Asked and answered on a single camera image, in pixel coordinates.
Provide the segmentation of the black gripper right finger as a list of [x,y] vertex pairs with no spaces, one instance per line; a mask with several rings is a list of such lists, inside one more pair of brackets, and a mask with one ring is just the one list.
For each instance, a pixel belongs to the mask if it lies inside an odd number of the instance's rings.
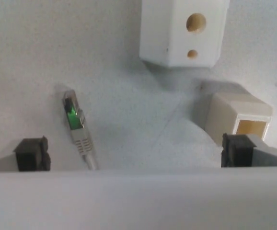
[[255,134],[222,136],[221,167],[277,167],[277,148]]

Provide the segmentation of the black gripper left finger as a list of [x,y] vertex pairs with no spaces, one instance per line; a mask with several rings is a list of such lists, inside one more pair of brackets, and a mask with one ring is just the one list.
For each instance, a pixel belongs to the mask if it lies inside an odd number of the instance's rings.
[[23,138],[12,141],[0,152],[0,172],[49,172],[48,139]]

